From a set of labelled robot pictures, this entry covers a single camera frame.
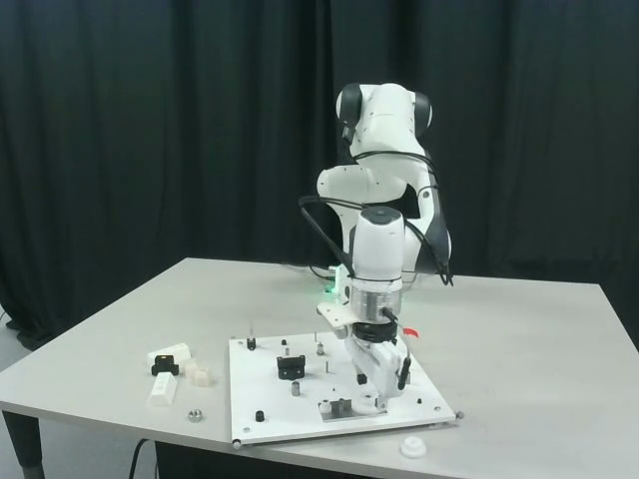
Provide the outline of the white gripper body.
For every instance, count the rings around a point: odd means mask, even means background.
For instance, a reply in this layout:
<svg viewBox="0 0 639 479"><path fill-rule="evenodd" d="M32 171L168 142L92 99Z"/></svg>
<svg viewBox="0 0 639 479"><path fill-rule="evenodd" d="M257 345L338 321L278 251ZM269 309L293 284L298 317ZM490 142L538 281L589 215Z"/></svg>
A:
<svg viewBox="0 0 639 479"><path fill-rule="evenodd" d="M366 376L378 396L390 399L403 393L398 385L405 355L392 342L371 343L349 337L347 352L356 373Z"/></svg>

